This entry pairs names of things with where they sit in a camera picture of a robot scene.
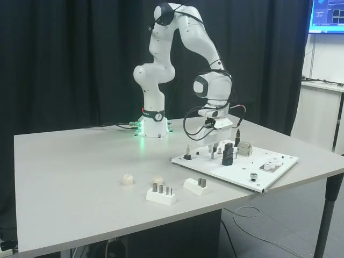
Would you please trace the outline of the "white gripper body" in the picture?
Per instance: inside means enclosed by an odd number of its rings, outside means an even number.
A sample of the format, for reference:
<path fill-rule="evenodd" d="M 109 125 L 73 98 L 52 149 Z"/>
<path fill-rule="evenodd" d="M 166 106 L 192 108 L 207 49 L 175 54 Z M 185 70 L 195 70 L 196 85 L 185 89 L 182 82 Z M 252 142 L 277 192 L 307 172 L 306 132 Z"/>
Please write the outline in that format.
<path fill-rule="evenodd" d="M 217 142 L 228 140 L 231 136 L 232 128 L 204 128 L 196 135 L 197 143 L 200 146 L 214 145 Z"/>

